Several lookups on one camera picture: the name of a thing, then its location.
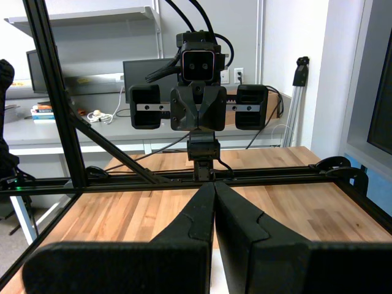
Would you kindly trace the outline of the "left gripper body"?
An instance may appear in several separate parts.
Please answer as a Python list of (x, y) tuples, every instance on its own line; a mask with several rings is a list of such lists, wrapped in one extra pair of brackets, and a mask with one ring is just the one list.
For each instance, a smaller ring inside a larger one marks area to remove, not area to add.
[[(203, 83), (192, 83), (188, 86), (192, 88), (197, 110), (202, 103), (205, 86), (207, 85)], [(162, 102), (158, 85), (134, 85), (129, 89), (129, 97), (131, 122), (136, 129), (157, 129), (160, 127), (160, 121), (164, 119), (163, 114), (170, 115), (170, 97), (168, 102)], [(227, 93), (226, 112), (235, 113), (235, 126), (239, 130), (264, 129), (267, 106), (266, 86), (239, 85), (236, 94)]]

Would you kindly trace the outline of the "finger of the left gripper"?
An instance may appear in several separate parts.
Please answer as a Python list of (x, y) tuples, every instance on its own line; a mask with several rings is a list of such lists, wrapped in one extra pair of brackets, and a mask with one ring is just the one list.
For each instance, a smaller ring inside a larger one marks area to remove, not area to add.
[(192, 131), (198, 127), (198, 110), (191, 87), (177, 86), (172, 89), (170, 117), (173, 130)]
[(225, 127), (227, 92), (221, 86), (205, 86), (198, 110), (198, 128), (221, 131)]

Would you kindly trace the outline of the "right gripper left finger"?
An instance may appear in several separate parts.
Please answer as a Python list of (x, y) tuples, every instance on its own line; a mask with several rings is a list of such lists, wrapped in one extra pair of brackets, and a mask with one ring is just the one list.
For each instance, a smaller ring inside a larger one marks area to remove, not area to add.
[(60, 242), (23, 267), (26, 293), (209, 293), (214, 184), (148, 243)]

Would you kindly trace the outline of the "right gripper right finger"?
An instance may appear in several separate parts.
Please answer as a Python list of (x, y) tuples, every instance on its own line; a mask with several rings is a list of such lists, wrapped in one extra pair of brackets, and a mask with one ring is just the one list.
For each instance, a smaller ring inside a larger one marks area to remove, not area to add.
[(222, 183), (216, 231), (230, 293), (391, 292), (391, 244), (310, 241)]

